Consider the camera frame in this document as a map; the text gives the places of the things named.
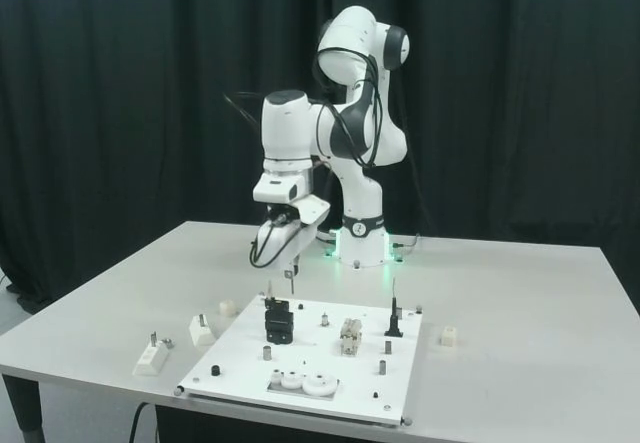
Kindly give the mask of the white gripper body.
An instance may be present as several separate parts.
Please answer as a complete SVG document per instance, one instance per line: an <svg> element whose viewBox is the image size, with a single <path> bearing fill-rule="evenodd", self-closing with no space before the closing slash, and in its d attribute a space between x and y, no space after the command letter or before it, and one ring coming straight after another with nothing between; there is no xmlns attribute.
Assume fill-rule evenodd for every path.
<svg viewBox="0 0 640 443"><path fill-rule="evenodd" d="M255 239L256 268L289 268L299 253L297 240L301 225L291 222L275 225L265 222Z"/></svg>

